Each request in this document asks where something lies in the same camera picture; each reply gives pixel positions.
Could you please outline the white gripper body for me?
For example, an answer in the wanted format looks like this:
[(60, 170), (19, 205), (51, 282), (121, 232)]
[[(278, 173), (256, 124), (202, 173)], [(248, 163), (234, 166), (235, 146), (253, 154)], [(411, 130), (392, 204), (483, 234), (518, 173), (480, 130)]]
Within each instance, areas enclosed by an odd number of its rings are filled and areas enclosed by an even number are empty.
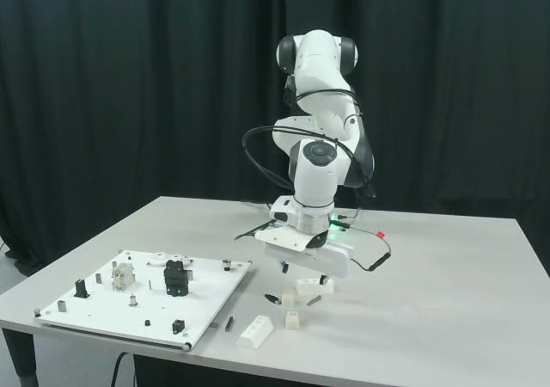
[(265, 253), (278, 261), (305, 267), (328, 277), (344, 278), (348, 274), (352, 249), (327, 243), (317, 249), (299, 252), (267, 244)]

